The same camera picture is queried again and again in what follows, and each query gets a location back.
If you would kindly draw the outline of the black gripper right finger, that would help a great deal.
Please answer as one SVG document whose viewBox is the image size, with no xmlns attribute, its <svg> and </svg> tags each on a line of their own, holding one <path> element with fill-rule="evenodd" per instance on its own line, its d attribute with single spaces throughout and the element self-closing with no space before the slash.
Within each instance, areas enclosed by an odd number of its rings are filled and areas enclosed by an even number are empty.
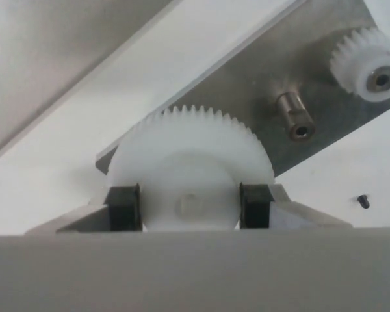
<svg viewBox="0 0 390 312">
<path fill-rule="evenodd" d="M 281 184 L 240 184 L 241 229 L 352 228 L 349 222 L 293 201 Z"/>
</svg>

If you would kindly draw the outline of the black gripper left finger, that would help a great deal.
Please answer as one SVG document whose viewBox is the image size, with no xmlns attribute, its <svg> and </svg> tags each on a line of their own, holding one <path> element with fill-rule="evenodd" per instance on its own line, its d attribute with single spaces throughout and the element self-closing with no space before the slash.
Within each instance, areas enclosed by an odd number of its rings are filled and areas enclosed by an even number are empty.
<svg viewBox="0 0 390 312">
<path fill-rule="evenodd" d="M 28 233 L 140 231 L 140 186 L 110 187 L 84 206 L 40 224 Z"/>
</svg>

